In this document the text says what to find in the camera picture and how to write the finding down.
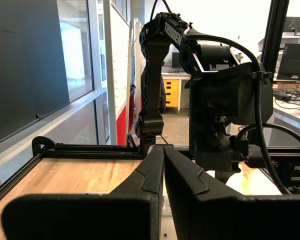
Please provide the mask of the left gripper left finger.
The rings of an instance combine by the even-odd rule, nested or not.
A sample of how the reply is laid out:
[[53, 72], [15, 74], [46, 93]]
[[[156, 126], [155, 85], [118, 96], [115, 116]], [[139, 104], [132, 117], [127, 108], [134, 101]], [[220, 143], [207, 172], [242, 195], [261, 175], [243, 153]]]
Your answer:
[[1, 225], [9, 240], [158, 240], [164, 151], [154, 146], [108, 194], [28, 194], [9, 202]]

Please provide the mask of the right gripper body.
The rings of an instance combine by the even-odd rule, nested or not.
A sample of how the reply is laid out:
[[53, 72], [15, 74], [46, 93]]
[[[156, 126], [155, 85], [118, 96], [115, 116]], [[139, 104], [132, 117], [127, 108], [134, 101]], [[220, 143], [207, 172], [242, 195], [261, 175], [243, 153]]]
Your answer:
[[260, 147], [249, 144], [246, 136], [238, 139], [226, 134], [222, 123], [215, 124], [214, 129], [194, 125], [189, 140], [195, 163], [205, 171], [236, 173], [240, 162], [250, 168], [263, 167]]

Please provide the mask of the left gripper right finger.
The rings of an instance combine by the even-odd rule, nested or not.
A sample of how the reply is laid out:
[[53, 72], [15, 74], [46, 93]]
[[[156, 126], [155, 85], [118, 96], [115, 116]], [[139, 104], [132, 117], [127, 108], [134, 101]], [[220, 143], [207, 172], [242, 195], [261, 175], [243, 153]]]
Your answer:
[[300, 240], [300, 194], [243, 195], [171, 146], [165, 186], [180, 240]]

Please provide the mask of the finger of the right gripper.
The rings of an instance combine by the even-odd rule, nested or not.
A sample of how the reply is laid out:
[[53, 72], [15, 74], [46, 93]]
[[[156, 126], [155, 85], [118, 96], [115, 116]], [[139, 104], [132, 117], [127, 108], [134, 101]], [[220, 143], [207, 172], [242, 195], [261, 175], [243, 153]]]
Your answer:
[[220, 181], [223, 184], [227, 184], [227, 182], [229, 181], [229, 179], [233, 176], [237, 174], [236, 172], [216, 172], [215, 173], [215, 178]]

